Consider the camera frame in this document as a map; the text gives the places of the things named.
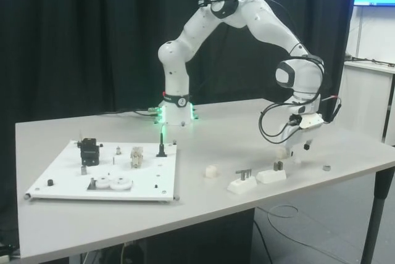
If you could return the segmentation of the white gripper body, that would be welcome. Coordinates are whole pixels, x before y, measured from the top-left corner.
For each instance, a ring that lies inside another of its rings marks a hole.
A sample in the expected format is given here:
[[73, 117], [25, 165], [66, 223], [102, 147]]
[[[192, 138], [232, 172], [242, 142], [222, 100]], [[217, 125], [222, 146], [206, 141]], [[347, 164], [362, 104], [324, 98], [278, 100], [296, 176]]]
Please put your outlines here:
[[304, 146], [307, 141], [309, 141], [311, 145], [312, 130], [302, 130], [298, 126], [291, 126], [290, 128], [285, 129], [283, 139], [285, 140], [283, 146], [287, 151], [298, 144], [302, 144]]

